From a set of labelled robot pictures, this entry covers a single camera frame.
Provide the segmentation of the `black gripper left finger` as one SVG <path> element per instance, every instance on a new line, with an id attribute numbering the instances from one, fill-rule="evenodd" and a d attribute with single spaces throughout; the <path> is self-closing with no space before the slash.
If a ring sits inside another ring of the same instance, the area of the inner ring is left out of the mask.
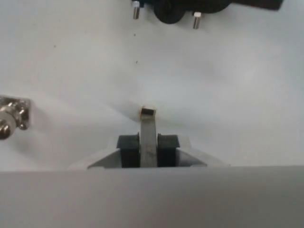
<path id="1" fill-rule="evenodd" d="M 96 156 L 87 168 L 102 167 L 105 169 L 139 168 L 140 167 L 140 136 L 119 135 L 115 147 L 104 150 Z"/>

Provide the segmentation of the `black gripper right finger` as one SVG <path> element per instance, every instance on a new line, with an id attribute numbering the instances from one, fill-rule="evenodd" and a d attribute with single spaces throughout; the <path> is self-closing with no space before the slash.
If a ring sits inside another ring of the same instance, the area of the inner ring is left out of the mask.
<path id="1" fill-rule="evenodd" d="M 206 167 L 206 163 L 180 150 L 178 135 L 157 135 L 158 167 Z"/>

